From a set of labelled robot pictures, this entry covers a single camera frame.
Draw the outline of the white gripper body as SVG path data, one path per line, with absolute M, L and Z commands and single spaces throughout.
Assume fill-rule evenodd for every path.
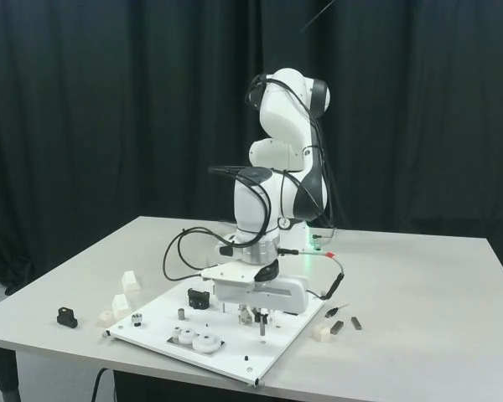
M 215 281 L 214 285 L 217 299 L 224 303 L 295 314 L 305 312 L 309 304 L 309 281 L 303 276 L 279 275 L 249 286 L 224 281 Z

